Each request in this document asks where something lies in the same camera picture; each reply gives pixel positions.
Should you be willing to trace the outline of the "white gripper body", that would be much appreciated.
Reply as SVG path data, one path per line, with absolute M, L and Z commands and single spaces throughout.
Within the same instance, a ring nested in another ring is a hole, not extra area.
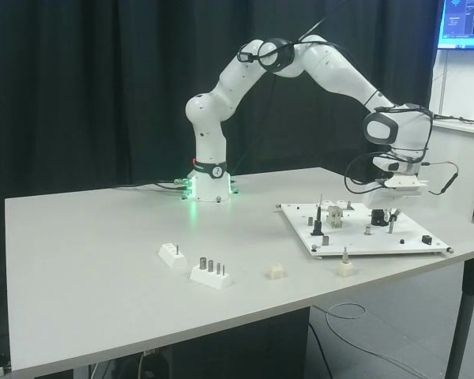
M 364 187 L 363 203 L 369 209 L 413 208 L 428 191 L 426 182 L 420 182 L 416 189 L 392 189 L 370 183 Z

